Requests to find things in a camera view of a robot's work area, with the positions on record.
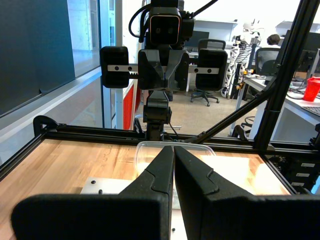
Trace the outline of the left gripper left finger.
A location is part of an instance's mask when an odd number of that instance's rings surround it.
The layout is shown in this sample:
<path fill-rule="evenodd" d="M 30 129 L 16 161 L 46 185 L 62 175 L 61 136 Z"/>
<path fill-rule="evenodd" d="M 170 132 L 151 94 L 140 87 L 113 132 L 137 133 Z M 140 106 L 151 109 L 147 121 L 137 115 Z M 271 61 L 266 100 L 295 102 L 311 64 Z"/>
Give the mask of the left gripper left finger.
<path fill-rule="evenodd" d="M 12 210 L 18 240 L 168 240 L 174 152 L 164 147 L 118 194 L 38 194 Z"/>

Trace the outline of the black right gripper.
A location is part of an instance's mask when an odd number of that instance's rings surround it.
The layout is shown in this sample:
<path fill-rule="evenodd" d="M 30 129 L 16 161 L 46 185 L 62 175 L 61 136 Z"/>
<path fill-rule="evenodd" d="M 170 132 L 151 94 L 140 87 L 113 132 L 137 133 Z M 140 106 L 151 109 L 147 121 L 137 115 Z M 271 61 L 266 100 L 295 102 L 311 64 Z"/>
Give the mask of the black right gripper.
<path fill-rule="evenodd" d="M 195 74 L 198 90 L 222 88 L 228 55 L 224 50 L 201 49 L 197 58 L 185 50 L 142 49 L 138 62 L 129 63 L 125 46 L 105 46 L 100 50 L 102 83 L 106 88 L 124 89 L 136 79 L 142 90 L 185 91 L 189 74 Z"/>

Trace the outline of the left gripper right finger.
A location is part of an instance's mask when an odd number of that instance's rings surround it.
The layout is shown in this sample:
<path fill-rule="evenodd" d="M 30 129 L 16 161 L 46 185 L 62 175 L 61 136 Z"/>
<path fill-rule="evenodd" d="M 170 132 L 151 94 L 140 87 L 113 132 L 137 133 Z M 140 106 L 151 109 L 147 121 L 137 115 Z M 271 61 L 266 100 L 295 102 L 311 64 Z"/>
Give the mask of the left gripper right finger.
<path fill-rule="evenodd" d="M 175 185 L 189 240 L 317 240 L 320 198 L 253 195 L 180 146 Z"/>

